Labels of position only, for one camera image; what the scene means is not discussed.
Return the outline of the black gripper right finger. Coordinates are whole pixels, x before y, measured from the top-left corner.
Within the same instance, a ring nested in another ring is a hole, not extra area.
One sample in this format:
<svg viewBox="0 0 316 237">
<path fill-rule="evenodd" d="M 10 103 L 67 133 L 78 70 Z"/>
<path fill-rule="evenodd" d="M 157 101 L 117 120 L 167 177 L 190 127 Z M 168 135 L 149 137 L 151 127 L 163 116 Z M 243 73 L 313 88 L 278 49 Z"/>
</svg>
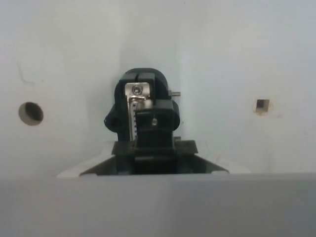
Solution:
<svg viewBox="0 0 316 237">
<path fill-rule="evenodd" d="M 229 171 L 205 158 L 198 156 L 198 148 L 194 140 L 176 140 L 176 157 L 178 174 L 211 174 Z"/>
</svg>

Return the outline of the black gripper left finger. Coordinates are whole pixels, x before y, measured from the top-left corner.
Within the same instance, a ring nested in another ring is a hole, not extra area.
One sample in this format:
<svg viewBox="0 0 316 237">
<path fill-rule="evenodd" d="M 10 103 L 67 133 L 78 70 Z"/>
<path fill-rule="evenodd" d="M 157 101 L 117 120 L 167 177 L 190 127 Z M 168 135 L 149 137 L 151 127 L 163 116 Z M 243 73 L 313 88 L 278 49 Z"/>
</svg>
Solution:
<svg viewBox="0 0 316 237">
<path fill-rule="evenodd" d="M 133 159 L 113 155 L 114 144 L 114 141 L 106 142 L 99 154 L 67 168 L 57 177 L 130 175 Z"/>
</svg>

